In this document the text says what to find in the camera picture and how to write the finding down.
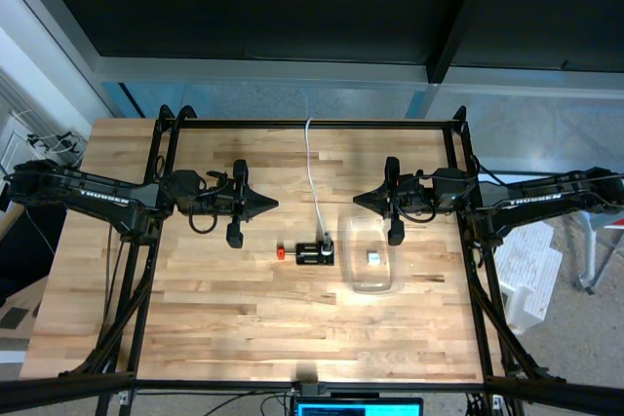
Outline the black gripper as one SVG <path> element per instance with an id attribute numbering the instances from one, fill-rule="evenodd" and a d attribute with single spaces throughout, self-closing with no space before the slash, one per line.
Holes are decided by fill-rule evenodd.
<path id="1" fill-rule="evenodd" d="M 396 157 L 388 157 L 386 159 L 384 175 L 386 196 L 385 185 L 381 184 L 369 192 L 355 196 L 353 200 L 356 206 L 365 208 L 382 219 L 385 217 L 389 219 L 388 244 L 390 246 L 399 246 L 405 238 L 405 224 L 401 220 L 401 211 L 404 211 L 411 204 L 414 193 L 413 182 L 410 181 L 409 175 L 400 175 L 400 162 Z M 385 203 L 378 201 L 385 198 L 387 202 L 386 214 Z"/>
<path id="2" fill-rule="evenodd" d="M 232 177 L 227 179 L 223 190 L 214 199 L 214 221 L 218 222 L 223 217 L 230 218 L 225 231 L 225 240 L 230 247 L 243 246 L 244 236 L 241 223 L 244 220 L 245 209 L 246 220 L 251 221 L 256 216 L 279 206 L 277 200 L 255 192 L 247 185 L 248 179 L 247 162 L 236 160 Z M 246 205 L 246 200 L 253 204 Z"/>

